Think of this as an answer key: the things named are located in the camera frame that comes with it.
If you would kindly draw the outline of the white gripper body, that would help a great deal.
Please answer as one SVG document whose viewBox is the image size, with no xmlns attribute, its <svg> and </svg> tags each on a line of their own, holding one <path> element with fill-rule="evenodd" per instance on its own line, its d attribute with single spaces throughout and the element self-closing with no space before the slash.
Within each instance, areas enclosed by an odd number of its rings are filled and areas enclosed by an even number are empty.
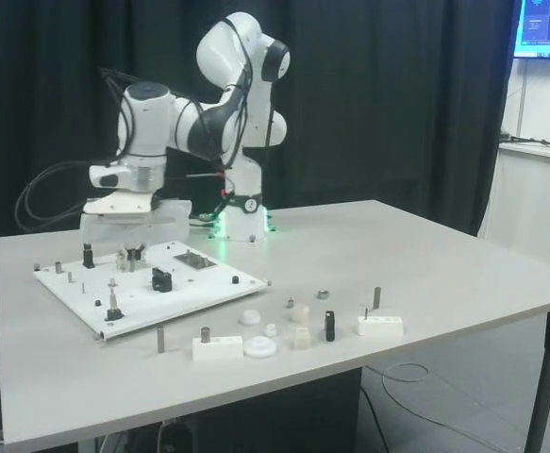
<svg viewBox="0 0 550 453">
<path fill-rule="evenodd" d="M 166 200 L 150 212 L 129 214 L 83 214 L 80 236 L 83 244 L 145 246 L 181 241 L 190 232 L 188 200 Z"/>
</svg>

